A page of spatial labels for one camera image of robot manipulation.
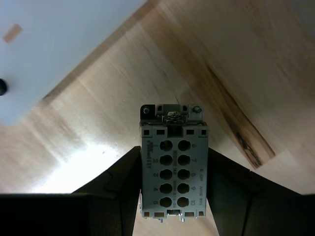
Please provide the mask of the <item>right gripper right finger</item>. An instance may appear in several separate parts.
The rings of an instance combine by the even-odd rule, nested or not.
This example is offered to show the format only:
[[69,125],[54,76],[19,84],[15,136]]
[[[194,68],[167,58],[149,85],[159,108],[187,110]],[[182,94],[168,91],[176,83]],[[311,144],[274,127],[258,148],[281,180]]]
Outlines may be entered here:
[[221,236],[313,236],[315,196],[208,150],[207,200]]

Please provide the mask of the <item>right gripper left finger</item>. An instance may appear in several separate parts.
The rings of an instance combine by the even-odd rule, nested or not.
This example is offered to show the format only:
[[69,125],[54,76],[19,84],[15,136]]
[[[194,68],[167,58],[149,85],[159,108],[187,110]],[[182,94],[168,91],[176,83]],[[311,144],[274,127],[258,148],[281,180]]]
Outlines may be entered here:
[[2,236],[130,236],[140,189],[140,147],[72,193],[2,194]]

